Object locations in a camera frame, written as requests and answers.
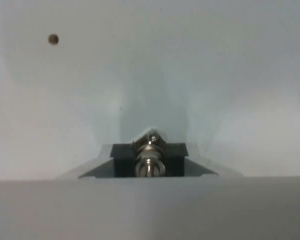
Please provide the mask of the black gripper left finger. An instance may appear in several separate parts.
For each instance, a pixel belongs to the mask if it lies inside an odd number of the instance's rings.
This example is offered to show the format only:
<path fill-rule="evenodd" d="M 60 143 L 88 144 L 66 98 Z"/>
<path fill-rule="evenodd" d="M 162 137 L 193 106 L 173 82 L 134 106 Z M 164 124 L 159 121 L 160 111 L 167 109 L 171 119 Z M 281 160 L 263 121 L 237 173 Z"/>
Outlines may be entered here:
<path fill-rule="evenodd" d="M 131 143 L 104 144 L 98 158 L 86 162 L 79 178 L 133 178 L 135 153 Z"/>

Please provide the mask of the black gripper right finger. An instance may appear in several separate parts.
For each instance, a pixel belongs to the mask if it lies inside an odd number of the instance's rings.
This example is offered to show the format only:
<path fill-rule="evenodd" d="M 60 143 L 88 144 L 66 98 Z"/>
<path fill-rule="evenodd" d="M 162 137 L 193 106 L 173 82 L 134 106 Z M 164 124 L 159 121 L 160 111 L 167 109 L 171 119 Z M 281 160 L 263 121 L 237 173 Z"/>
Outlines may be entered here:
<path fill-rule="evenodd" d="M 242 177 L 243 174 L 203 157 L 195 143 L 169 143 L 166 146 L 166 177 Z"/>

